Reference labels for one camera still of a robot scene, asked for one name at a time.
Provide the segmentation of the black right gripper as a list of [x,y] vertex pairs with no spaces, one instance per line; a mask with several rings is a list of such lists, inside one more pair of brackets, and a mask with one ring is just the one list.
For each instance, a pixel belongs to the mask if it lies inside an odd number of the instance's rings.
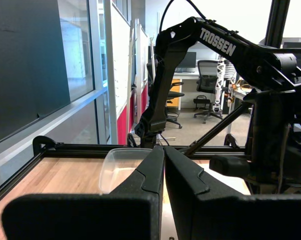
[[283,96],[259,97],[246,142],[249,159],[215,155],[209,168],[244,179],[251,194],[301,192],[301,132],[294,132],[294,106]]

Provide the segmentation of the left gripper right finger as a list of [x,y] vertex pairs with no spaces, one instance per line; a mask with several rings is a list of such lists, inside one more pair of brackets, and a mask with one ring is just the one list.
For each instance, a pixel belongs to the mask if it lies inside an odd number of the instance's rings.
[[244,195],[175,148],[164,151],[180,240],[301,240],[301,194]]

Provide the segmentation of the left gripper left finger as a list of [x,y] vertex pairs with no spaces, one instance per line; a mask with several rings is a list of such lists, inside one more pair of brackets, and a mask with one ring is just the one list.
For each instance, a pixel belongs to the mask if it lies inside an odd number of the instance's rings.
[[9,240],[158,240],[164,151],[156,146],[108,194],[28,194],[1,215]]

